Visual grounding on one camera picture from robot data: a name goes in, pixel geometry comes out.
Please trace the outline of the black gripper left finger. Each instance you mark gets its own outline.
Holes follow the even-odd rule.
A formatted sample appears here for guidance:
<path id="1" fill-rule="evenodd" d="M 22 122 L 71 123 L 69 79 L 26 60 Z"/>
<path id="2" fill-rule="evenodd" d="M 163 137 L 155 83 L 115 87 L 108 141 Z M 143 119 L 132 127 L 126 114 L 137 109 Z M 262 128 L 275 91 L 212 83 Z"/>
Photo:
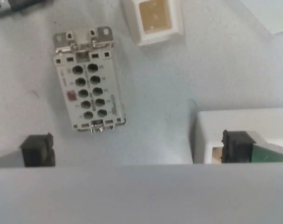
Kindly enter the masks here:
<path id="1" fill-rule="evenodd" d="M 14 151 L 0 155 L 0 167 L 55 167 L 51 133 L 29 135 Z"/>

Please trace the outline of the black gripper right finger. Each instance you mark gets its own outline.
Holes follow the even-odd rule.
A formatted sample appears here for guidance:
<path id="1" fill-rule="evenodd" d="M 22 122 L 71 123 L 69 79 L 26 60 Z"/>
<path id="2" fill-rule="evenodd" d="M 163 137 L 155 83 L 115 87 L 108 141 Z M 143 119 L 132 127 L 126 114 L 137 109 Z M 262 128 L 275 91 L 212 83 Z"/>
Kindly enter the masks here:
<path id="1" fill-rule="evenodd" d="M 267 142 L 256 131 L 223 131 L 222 163 L 283 162 L 283 147 Z"/>

